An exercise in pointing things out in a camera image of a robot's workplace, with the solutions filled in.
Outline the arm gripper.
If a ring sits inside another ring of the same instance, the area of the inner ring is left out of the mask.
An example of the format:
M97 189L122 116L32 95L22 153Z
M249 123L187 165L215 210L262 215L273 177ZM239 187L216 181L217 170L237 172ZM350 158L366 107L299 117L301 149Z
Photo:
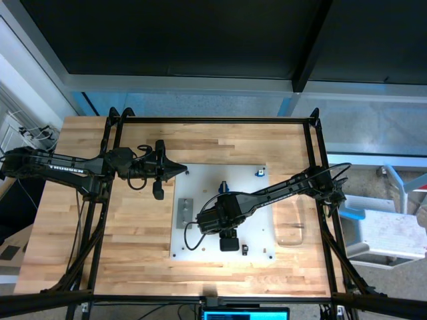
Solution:
M211 232L220 235L220 251L238 251L240 248L236 228L240 223L240 206L236 196L219 196L214 205Z
M137 147L140 151L145 151L141 157L137 157L132 161L132 178L141 179L143 185L141 187L132 187L135 191L144 189L148 179L154 179L152 193L156 200L164 199L164 190L162 187L163 176L165 173L165 181L168 182L172 178L187 171L187 166L171 161L165 158L165 143L164 140L155 142L155 149L149 145L140 145Z

